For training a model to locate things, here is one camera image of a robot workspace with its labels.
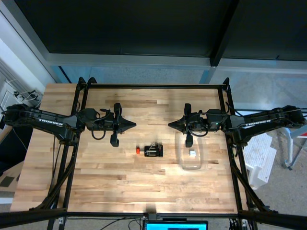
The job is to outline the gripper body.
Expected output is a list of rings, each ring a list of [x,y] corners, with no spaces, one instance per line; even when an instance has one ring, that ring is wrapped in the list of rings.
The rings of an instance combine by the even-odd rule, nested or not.
[[[185,147],[193,146],[193,137],[202,138],[209,132],[207,120],[202,118],[205,115],[202,110],[198,112],[191,111],[191,104],[186,103],[184,107],[185,127],[186,127],[186,141]]]
[[[95,140],[102,140],[107,131],[112,131],[113,134],[110,136],[110,144],[113,147],[119,146],[119,139],[118,139],[118,133],[119,133],[119,118],[122,113],[122,107],[120,103],[114,104],[114,112],[111,112],[110,110],[106,109],[100,109],[100,111],[105,112],[105,116],[96,119],[93,122],[92,126],[92,137]],[[100,138],[95,137],[94,131],[103,131],[103,135]]]

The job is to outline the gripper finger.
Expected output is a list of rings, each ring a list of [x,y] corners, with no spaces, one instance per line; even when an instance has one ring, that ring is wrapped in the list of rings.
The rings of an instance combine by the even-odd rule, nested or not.
[[[131,129],[131,128],[134,128],[136,127],[136,125],[120,125],[119,126],[119,133],[122,134],[124,133],[125,131]]]
[[[186,127],[185,125],[168,125],[170,128],[173,128],[182,134],[186,134]]]
[[[120,116],[119,122],[123,125],[135,125],[136,123],[125,119],[123,116]]]
[[[168,125],[184,125],[185,124],[185,116],[182,116],[179,120],[170,122]]]

